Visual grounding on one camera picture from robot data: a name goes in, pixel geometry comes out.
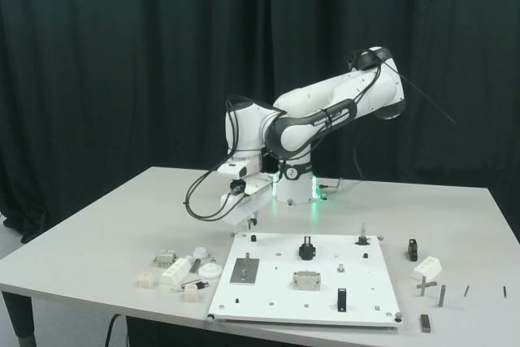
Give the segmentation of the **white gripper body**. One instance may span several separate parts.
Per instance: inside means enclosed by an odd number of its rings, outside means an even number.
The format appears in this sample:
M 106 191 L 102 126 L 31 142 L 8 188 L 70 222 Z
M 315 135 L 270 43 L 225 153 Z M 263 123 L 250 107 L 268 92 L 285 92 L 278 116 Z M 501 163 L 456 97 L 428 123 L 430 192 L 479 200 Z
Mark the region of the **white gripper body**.
M 231 225 L 256 219 L 258 212 L 272 200 L 272 185 L 248 186 L 246 182 L 232 182 L 220 198 L 219 219 Z

